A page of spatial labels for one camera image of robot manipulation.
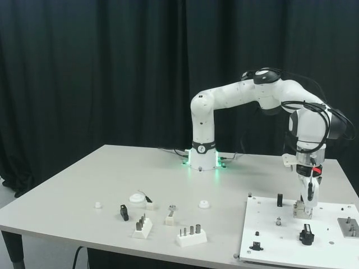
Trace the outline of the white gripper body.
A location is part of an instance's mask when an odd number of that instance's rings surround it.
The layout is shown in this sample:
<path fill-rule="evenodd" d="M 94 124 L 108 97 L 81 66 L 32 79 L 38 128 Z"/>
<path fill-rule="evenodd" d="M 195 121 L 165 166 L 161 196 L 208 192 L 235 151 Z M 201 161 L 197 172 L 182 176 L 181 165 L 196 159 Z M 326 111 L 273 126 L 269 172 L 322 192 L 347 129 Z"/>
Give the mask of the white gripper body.
<path fill-rule="evenodd" d="M 298 175 L 300 183 L 300 194 L 305 205 L 305 210 L 312 210 L 319 201 L 319 187 L 318 177 L 304 177 Z"/>

